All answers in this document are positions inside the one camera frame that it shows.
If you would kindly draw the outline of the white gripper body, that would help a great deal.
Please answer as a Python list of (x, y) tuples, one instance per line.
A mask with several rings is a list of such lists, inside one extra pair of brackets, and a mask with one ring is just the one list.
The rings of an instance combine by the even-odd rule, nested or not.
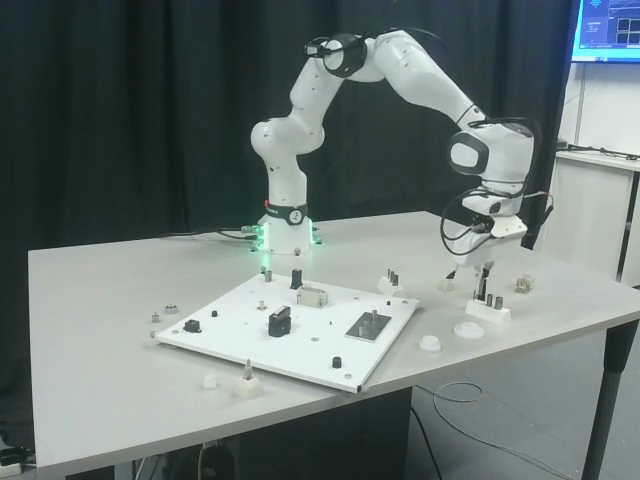
[(454, 270), (472, 268), (491, 270), (498, 240), (489, 233), (460, 232), (444, 237), (445, 249), (454, 262)]

